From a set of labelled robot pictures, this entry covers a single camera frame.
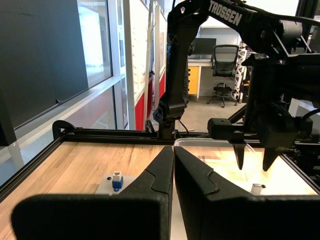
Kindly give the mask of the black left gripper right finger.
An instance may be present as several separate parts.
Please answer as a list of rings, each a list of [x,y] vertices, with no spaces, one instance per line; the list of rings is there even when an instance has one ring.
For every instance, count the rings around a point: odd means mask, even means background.
[[[175,186],[190,240],[317,240],[320,198],[253,195],[181,146],[174,148]]]

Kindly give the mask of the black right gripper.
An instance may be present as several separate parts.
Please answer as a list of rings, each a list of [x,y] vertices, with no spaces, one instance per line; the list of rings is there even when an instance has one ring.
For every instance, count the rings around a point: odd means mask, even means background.
[[[237,165],[243,169],[246,143],[244,140],[258,140],[263,145],[292,145],[295,140],[307,139],[313,130],[310,118],[295,117],[293,126],[285,128],[275,121],[259,119],[258,126],[250,129],[243,124],[232,124],[224,118],[211,118],[207,123],[209,136],[215,140],[227,140],[232,144]],[[286,151],[285,147],[266,147],[264,149],[262,169],[267,172],[276,158]]]

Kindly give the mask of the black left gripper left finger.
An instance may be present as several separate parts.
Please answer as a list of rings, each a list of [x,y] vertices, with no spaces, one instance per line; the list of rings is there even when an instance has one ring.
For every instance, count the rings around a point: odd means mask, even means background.
[[[11,213],[18,240],[168,240],[174,153],[164,147],[118,194],[38,194]]]

